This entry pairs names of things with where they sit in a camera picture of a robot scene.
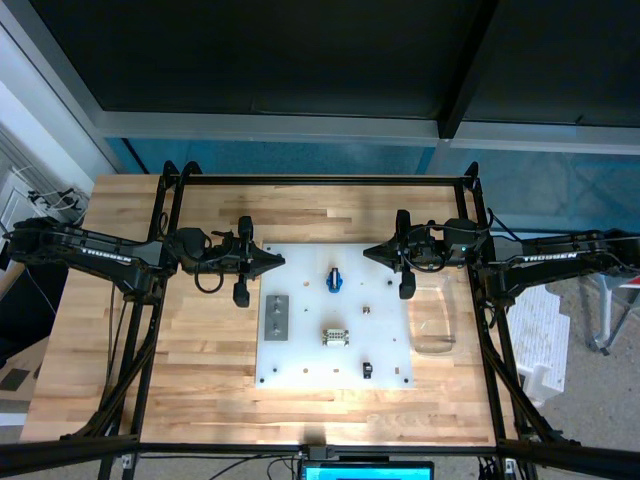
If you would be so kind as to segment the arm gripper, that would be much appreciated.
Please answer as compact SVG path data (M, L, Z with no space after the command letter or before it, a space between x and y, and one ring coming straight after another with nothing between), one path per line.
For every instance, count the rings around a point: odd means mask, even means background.
M445 252L436 245L430 233L430 225L412 225L410 213L398 210L396 214L396 240L366 248L363 255L394 273L401 271L399 296L410 300L416 292L416 276L419 273L436 273L445 267Z
M284 257L261 249L253 241L253 222L250 216L242 216L238 220L238 235L232 231L212 231L221 238L221 243L211 247L205 254L205 266L208 273L218 274L221 282L224 275L238 276L233 285L232 298L237 307L248 307L250 294L247 287L251 257L251 277L257 278L264 273L284 265Z

